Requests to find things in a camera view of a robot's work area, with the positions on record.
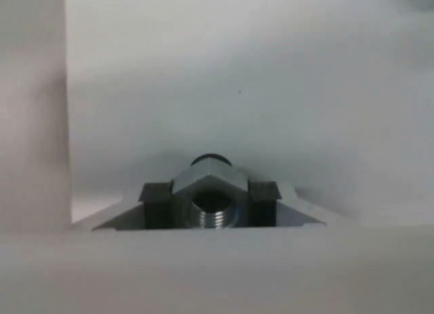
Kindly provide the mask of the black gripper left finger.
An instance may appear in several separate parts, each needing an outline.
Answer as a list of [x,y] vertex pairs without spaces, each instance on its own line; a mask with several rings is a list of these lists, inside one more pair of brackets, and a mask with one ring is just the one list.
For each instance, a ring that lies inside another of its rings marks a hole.
[[120,203],[96,214],[92,230],[143,231],[174,226],[172,182],[149,182],[128,191]]

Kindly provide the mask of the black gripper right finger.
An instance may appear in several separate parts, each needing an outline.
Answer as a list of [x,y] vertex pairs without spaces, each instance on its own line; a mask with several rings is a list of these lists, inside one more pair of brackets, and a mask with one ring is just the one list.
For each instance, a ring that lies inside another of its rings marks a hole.
[[250,227],[305,227],[325,222],[297,210],[283,202],[283,196],[275,181],[248,182]]

